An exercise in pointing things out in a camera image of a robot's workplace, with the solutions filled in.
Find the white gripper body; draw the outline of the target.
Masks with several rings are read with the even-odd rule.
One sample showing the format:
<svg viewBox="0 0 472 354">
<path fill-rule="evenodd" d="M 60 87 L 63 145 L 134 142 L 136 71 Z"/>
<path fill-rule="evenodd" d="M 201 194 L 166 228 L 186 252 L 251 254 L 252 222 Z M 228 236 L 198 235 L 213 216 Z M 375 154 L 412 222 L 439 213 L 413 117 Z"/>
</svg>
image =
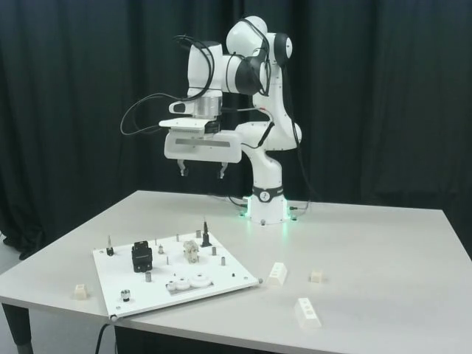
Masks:
<svg viewBox="0 0 472 354">
<path fill-rule="evenodd" d="M 164 142 L 164 155 L 175 160 L 238 163 L 242 158 L 241 136 L 234 131 L 203 136 L 171 131 Z"/>
</svg>

